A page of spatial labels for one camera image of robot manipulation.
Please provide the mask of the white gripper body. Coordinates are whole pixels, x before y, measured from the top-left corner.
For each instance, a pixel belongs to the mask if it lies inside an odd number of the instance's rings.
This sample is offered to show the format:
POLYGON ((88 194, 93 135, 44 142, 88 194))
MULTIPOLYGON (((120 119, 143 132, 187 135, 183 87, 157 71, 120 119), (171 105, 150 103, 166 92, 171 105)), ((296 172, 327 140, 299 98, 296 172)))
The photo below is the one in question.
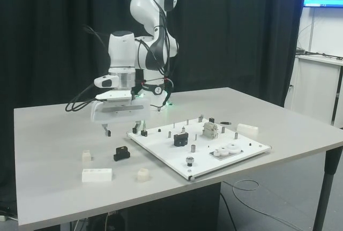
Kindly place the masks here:
POLYGON ((150 117, 150 99, 138 97, 132 101, 95 102, 91 108, 94 123, 122 123, 147 120, 150 117))

